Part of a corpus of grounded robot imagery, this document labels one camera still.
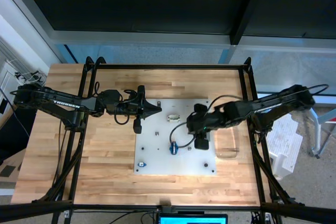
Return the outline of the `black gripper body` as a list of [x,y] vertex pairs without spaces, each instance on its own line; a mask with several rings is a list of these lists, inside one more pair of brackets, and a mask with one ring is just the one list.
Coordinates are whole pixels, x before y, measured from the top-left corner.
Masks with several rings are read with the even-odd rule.
[[135,134],[141,134],[141,116],[144,110],[144,99],[145,99],[145,86],[138,86],[137,99],[136,99],[136,115],[133,121],[133,130]]
[[207,106],[203,104],[195,104],[194,112],[186,119],[188,133],[193,135],[194,147],[197,150],[208,150],[209,140],[206,138],[207,127],[210,120],[207,116]]

